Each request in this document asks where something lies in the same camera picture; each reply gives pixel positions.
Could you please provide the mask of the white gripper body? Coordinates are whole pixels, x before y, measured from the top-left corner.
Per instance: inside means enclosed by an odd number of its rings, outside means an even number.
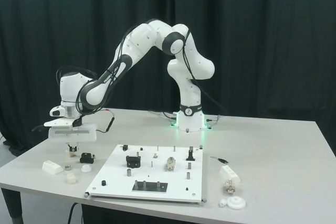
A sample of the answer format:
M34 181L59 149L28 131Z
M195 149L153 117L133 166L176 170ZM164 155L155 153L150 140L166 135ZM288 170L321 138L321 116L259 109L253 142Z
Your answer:
M94 142L97 133L95 126L51 127L48 137L54 142Z

